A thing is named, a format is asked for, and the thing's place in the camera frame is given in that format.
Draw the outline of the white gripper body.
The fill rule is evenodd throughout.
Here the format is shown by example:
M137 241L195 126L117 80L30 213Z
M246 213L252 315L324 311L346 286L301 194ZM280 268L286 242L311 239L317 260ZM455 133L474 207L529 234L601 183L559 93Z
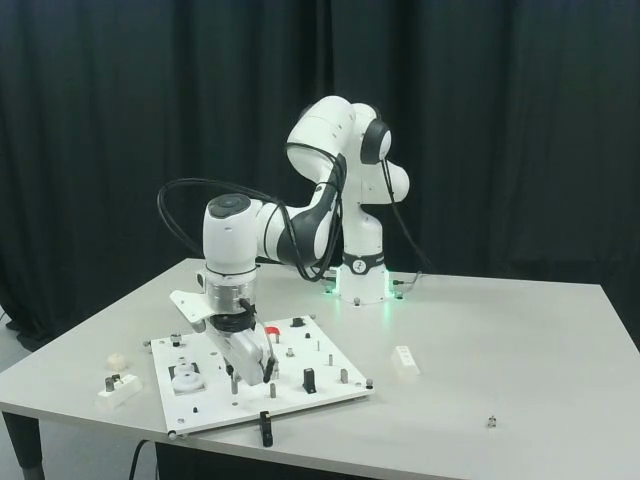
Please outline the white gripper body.
M261 327L235 333L211 328L209 337L225 362L230 365L234 380L242 380L249 386L264 382L268 341Z

